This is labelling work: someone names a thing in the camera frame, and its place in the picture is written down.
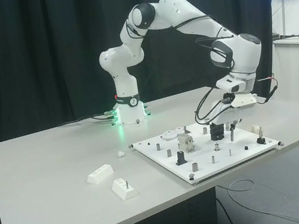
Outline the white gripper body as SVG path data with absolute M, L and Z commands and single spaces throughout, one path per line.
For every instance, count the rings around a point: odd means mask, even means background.
M 232 107 L 233 98 L 217 100 L 212 104 L 211 122 L 215 125 L 232 123 L 243 119 L 241 110 Z

